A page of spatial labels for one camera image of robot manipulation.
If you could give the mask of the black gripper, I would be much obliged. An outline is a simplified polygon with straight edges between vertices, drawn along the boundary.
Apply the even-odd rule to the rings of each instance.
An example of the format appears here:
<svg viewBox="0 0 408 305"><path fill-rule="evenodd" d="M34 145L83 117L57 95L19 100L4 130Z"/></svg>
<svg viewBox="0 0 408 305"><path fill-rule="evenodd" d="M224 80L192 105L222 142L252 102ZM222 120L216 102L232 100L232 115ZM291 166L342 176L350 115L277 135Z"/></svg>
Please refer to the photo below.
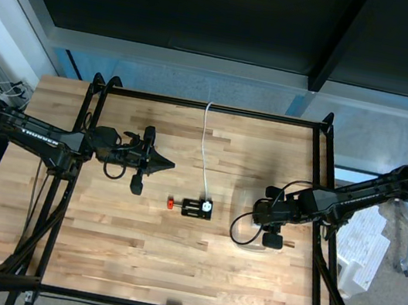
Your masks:
<svg viewBox="0 0 408 305"><path fill-rule="evenodd" d="M132 194L141 195L142 188L144 187L142 184L142 178L148 167L150 155L151 162L148 169L149 175L159 171L173 169L175 167L174 162L161 156L156 149L152 147L156 137L155 132L155 127L153 126L148 126L145 128L143 137L140 137L138 134L131 134L131 132L127 132L127 135L131 137L131 141L128 145L128 149L124 153L123 166L127 169L133 168L136 170L134 175L131 177L129 186Z"/></svg>
<svg viewBox="0 0 408 305"><path fill-rule="evenodd" d="M260 224L263 228L263 247L272 249L282 249L283 236L281 227L296 219L296 204L294 199L286 199L284 192L280 188L269 186L265 195L267 201L263 207Z"/></svg>

